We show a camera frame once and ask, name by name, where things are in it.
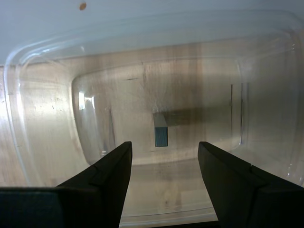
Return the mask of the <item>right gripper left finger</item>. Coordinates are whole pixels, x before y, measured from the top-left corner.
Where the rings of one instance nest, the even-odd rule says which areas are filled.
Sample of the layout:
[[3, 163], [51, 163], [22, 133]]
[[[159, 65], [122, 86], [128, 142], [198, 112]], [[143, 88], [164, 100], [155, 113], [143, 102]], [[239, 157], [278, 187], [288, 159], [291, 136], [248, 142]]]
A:
[[55, 187], [0, 189], [2, 228], [117, 228], [130, 182], [132, 143], [124, 142]]

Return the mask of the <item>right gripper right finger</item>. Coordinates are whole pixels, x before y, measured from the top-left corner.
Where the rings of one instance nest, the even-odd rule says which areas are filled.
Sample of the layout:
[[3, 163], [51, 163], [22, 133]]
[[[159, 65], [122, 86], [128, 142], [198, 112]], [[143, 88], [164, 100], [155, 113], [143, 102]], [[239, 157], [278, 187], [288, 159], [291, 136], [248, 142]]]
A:
[[200, 172], [223, 228], [302, 228], [304, 189], [208, 142]]

